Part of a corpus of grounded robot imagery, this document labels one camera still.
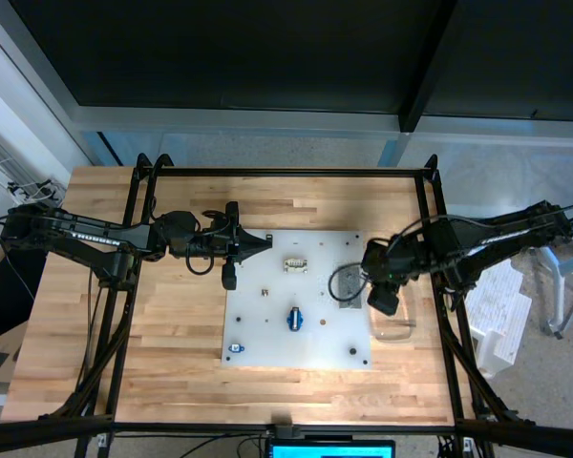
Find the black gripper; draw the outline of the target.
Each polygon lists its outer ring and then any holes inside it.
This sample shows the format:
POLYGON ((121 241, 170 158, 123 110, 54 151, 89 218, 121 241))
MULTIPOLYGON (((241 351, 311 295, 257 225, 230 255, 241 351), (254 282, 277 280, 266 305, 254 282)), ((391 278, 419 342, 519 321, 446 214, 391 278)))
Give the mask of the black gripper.
POLYGON ((273 236, 262 229, 243 229, 237 201, 225 204, 224 211, 206 210, 202 213, 211 220, 210 226, 202 230, 202 236, 213 258, 224 259, 222 285, 225 290, 237 287, 237 262, 247 260, 272 248, 273 236))
POLYGON ((397 293, 407 282, 409 261, 389 252, 391 239, 370 239, 361 261, 361 268, 371 283, 368 304, 391 317, 394 316, 399 299, 397 293))

